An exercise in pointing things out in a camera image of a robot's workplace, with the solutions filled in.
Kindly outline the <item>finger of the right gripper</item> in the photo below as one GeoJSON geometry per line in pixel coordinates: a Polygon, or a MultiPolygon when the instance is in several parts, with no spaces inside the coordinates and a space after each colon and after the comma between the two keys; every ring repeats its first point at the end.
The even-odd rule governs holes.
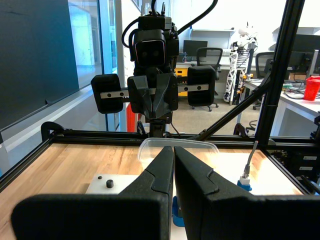
{"type": "Polygon", "coordinates": [[[155,118],[153,113],[154,95],[151,94],[146,75],[128,78],[128,93],[133,113],[155,118]]]}
{"type": "Polygon", "coordinates": [[[153,117],[160,118],[178,109],[178,81],[174,74],[159,74],[153,100],[153,117]]]}

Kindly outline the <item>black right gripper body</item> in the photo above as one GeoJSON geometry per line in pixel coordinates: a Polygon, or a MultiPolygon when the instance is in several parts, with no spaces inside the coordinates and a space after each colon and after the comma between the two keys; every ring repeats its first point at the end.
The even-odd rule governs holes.
{"type": "MultiPolygon", "coordinates": [[[[177,77],[178,98],[180,92],[186,92],[188,104],[192,107],[210,106],[215,98],[216,71],[210,65],[191,66],[187,70],[186,83],[174,72],[161,73],[157,68],[150,67],[143,75],[147,76],[150,93],[155,95],[157,75],[174,74],[177,77]]],[[[114,114],[123,110],[124,103],[130,103],[128,86],[122,88],[117,74],[96,75],[91,80],[94,99],[101,114],[114,114]]]]}

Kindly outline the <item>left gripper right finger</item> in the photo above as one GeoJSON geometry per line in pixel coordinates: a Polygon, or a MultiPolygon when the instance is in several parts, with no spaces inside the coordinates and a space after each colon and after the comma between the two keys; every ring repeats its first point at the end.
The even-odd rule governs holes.
{"type": "Polygon", "coordinates": [[[174,178],[190,240],[317,240],[315,195],[253,195],[185,150],[174,148],[174,178]]]}

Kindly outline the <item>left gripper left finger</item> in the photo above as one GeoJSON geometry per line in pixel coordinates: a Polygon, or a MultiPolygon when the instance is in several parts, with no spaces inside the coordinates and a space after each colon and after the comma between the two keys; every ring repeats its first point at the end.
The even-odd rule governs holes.
{"type": "Polygon", "coordinates": [[[174,152],[164,147],[118,194],[39,194],[11,213],[18,240],[168,240],[174,152]]]}

